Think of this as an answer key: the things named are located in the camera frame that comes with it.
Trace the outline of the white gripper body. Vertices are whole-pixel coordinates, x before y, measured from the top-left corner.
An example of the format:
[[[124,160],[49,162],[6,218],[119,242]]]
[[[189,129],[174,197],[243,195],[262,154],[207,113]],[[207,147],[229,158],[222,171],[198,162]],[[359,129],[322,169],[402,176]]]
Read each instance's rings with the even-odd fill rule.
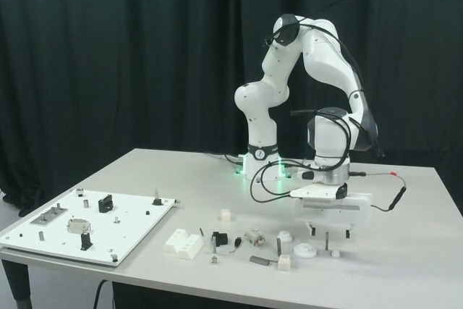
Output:
[[[367,224],[371,219],[372,195],[351,193],[334,204],[316,204],[299,199],[294,204],[293,216],[312,231],[320,226],[345,227],[352,231],[354,226]]]

